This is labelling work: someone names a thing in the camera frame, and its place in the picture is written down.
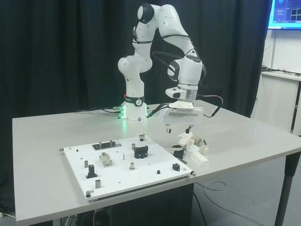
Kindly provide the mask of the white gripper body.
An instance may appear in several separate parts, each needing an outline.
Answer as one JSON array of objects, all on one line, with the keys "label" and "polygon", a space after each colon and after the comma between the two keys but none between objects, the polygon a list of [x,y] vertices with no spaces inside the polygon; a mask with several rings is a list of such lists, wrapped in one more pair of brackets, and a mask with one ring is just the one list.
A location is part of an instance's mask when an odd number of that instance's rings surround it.
[{"label": "white gripper body", "polygon": [[185,124],[197,125],[203,120],[203,107],[194,107],[193,109],[173,109],[167,108],[160,115],[160,121],[163,124]]}]

